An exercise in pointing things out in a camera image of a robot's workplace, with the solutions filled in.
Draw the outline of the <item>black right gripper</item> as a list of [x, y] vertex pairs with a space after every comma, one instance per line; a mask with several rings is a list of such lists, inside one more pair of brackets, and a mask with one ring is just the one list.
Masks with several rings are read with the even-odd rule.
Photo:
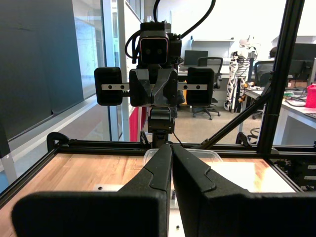
[[132, 69], [129, 82], [123, 83], [119, 67], [102, 67], [94, 71], [97, 102], [101, 106], [117, 106], [124, 97], [133, 107], [174, 107], [178, 91], [186, 91], [185, 101], [191, 106], [208, 106], [212, 102], [214, 71], [208, 67], [191, 67], [183, 82], [175, 69]]

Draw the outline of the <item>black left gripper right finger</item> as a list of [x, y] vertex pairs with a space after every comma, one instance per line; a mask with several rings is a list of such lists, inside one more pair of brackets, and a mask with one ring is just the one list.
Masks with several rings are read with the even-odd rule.
[[314, 193], [252, 193], [179, 145], [172, 175], [188, 237], [313, 237]]

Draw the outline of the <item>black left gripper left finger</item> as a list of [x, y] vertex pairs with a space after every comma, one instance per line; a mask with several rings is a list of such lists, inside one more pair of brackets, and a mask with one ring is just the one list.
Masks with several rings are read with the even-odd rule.
[[20, 199], [11, 219], [19, 237], [165, 237], [172, 149], [161, 146], [116, 192], [37, 192]]

